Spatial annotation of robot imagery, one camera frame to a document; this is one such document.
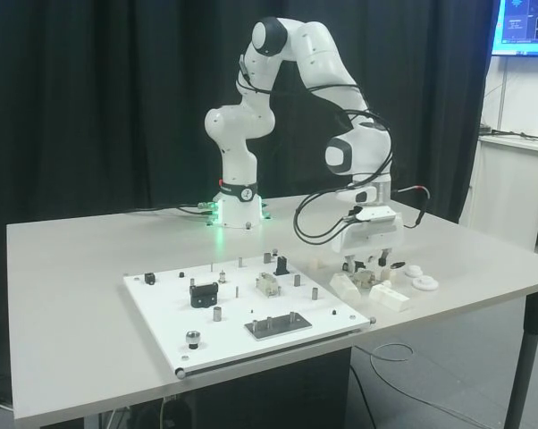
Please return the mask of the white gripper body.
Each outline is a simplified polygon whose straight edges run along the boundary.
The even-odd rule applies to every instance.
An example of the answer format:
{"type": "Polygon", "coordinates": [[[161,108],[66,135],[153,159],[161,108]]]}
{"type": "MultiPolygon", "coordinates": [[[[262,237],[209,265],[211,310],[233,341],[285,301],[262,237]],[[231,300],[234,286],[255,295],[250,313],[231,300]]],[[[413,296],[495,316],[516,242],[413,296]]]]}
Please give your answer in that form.
{"type": "Polygon", "coordinates": [[[379,250],[399,247],[404,241],[401,214],[391,219],[346,224],[345,229],[332,240],[332,250],[343,256],[373,254],[379,250]]]}

